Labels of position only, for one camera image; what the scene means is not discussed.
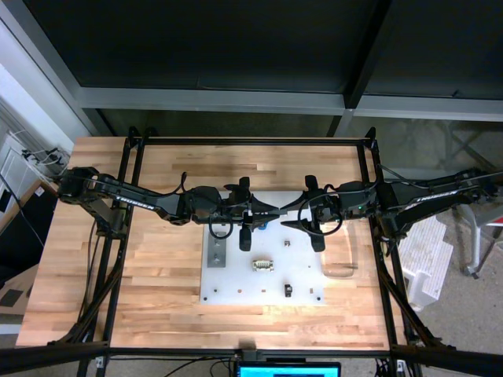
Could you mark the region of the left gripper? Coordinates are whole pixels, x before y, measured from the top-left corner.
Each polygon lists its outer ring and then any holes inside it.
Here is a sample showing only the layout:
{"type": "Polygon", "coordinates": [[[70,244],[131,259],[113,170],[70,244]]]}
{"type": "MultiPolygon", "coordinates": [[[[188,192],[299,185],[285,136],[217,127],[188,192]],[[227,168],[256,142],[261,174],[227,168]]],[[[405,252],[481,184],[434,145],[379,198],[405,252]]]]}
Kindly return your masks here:
{"type": "Polygon", "coordinates": [[[243,177],[238,184],[238,206],[235,213],[240,215],[239,248],[241,251],[250,251],[252,247],[252,231],[256,229],[265,230],[268,223],[272,221],[271,215],[281,215],[278,207],[264,203],[257,199],[250,192],[250,178],[243,177]]]}

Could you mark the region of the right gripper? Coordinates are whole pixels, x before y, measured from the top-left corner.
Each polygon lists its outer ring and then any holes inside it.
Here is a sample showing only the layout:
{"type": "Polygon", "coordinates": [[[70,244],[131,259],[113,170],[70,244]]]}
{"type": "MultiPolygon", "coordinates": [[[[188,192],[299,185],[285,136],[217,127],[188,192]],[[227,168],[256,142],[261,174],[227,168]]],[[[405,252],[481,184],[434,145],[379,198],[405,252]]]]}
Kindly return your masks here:
{"type": "Polygon", "coordinates": [[[281,207],[280,211],[282,214],[286,214],[289,211],[299,210],[307,201],[305,208],[309,209],[310,220],[282,221],[281,225],[308,234],[313,250],[315,252],[322,252],[325,250],[325,237],[316,236],[316,233],[322,233],[321,218],[325,208],[325,197],[321,195],[324,192],[319,188],[318,180],[314,175],[307,175],[305,177],[305,183],[307,191],[302,191],[297,199],[281,207]]]}

